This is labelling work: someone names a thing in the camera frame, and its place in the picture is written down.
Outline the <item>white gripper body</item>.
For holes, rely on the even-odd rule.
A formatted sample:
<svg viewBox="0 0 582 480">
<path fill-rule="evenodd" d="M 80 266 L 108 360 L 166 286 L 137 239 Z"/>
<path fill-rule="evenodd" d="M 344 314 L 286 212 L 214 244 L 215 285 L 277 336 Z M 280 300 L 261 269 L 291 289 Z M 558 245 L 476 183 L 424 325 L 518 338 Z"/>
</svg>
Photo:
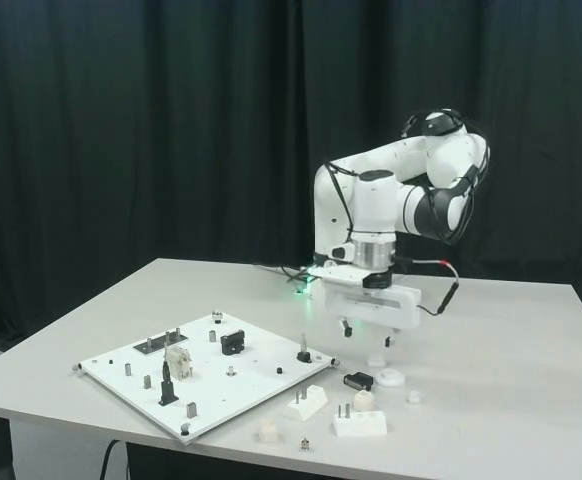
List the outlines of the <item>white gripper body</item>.
<svg viewBox="0 0 582 480">
<path fill-rule="evenodd" d="M 391 285 L 385 289 L 325 285 L 326 310 L 343 320 L 360 320 L 395 330 L 410 330 L 420 324 L 420 290 Z"/>
</svg>

